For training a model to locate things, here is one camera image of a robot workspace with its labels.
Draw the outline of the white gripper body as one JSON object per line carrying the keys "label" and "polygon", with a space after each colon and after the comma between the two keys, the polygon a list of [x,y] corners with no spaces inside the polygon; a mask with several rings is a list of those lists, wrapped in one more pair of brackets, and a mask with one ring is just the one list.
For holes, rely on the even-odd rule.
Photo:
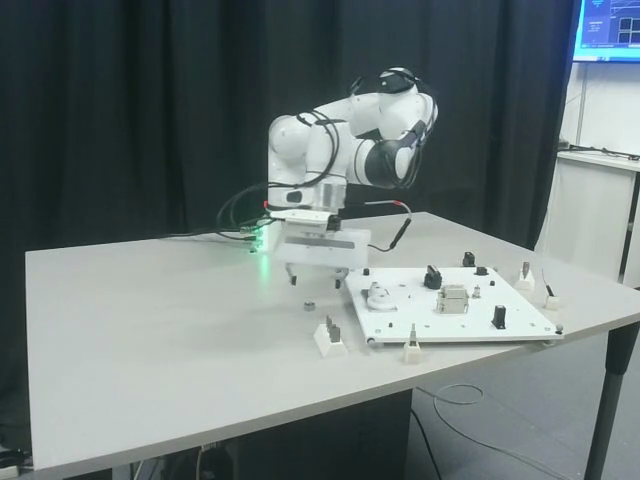
{"label": "white gripper body", "polygon": [[288,264],[326,267],[366,267],[371,231],[293,231],[283,229],[276,258]]}

